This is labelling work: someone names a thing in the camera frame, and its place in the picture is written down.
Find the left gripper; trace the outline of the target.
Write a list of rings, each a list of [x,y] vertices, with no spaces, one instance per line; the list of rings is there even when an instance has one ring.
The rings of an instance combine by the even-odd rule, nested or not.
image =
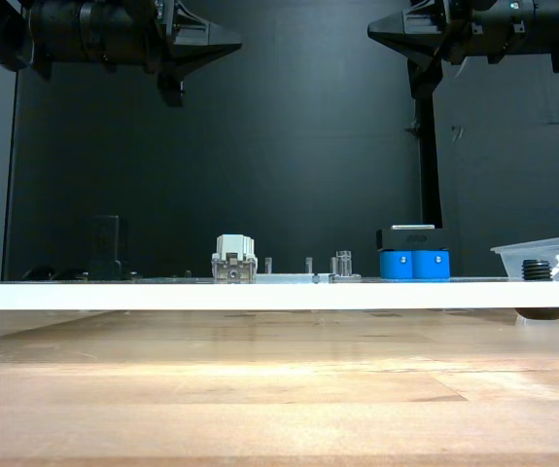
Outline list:
[[[140,66],[156,76],[170,107],[183,105],[186,76],[242,47],[237,33],[178,1],[85,1],[80,37],[88,60],[109,70]]]

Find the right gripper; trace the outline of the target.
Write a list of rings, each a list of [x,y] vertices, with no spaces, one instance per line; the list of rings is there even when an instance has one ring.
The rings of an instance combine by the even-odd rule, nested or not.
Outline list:
[[[489,28],[509,20],[504,1],[412,1],[401,12],[371,22],[367,36],[407,58],[411,96],[430,97],[443,77],[442,63],[487,55],[496,39]]]

